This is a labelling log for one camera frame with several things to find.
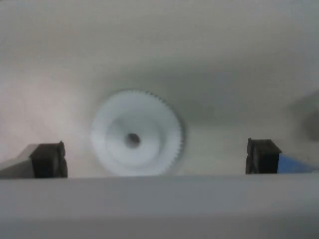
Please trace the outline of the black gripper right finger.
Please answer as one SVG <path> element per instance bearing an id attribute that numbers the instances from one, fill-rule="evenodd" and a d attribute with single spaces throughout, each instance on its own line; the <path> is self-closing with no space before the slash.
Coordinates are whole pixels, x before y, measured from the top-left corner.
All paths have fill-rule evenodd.
<path id="1" fill-rule="evenodd" d="M 282 154 L 270 139 L 248 139 L 246 174 L 298 174 L 318 171 L 318 166 Z"/>

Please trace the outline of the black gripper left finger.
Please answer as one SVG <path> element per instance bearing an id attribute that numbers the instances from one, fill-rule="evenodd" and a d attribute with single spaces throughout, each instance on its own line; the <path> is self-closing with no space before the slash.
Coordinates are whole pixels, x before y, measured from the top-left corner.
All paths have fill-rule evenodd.
<path id="1" fill-rule="evenodd" d="M 0 163 L 1 178 L 67 178 L 65 145 L 29 144 L 16 158 Z"/>

